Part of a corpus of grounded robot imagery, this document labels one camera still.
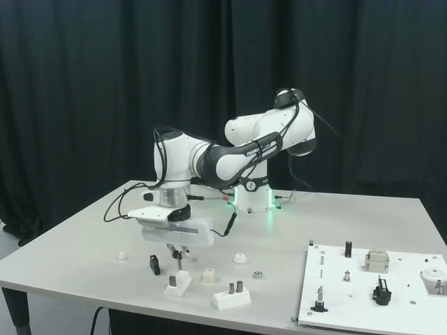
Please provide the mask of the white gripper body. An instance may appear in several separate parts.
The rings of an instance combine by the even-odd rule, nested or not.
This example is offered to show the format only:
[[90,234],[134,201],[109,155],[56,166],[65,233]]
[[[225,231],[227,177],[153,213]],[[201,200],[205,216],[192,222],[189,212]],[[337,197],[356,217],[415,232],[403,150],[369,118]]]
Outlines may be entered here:
[[191,217],[185,221],[155,223],[140,221],[145,240],[161,244],[178,244],[205,248],[214,243],[211,218]]

